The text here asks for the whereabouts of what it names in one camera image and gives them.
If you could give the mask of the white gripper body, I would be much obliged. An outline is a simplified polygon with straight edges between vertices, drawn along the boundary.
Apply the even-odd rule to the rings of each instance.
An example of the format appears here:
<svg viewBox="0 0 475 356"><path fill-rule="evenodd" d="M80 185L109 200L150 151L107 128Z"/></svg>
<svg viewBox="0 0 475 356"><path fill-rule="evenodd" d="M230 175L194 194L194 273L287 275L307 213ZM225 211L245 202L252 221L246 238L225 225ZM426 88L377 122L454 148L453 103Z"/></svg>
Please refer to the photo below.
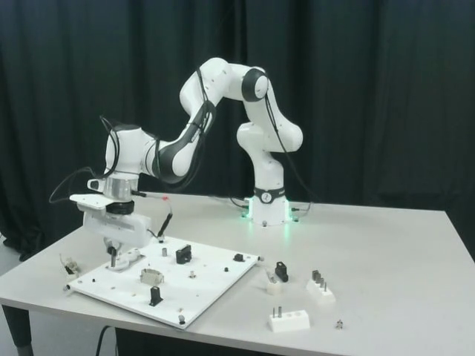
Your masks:
<svg viewBox="0 0 475 356"><path fill-rule="evenodd" d="M151 240L151 218L136 213L119 215L86 211L83 226L104 238L133 247L145 247Z"/></svg>

